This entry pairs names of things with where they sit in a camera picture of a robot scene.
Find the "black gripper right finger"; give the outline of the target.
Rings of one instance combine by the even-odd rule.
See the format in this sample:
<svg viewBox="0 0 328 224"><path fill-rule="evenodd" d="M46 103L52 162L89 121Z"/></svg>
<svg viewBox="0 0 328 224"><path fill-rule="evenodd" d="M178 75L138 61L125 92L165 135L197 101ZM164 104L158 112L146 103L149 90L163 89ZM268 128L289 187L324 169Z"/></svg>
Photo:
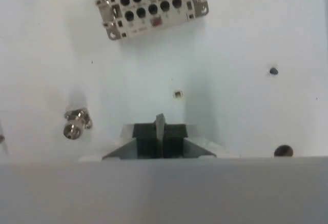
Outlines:
<svg viewBox="0 0 328 224"><path fill-rule="evenodd" d="M165 126L163 157L239 158L240 154L201 136L196 125L172 124Z"/></svg>

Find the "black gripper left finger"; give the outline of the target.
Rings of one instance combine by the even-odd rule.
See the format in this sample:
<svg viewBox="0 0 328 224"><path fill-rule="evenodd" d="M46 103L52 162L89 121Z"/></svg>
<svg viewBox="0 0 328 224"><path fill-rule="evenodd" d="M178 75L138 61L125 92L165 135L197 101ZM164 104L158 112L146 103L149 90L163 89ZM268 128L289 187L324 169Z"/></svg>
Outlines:
<svg viewBox="0 0 328 224"><path fill-rule="evenodd" d="M157 158L156 125L154 123L125 124L115 147L102 159Z"/></svg>

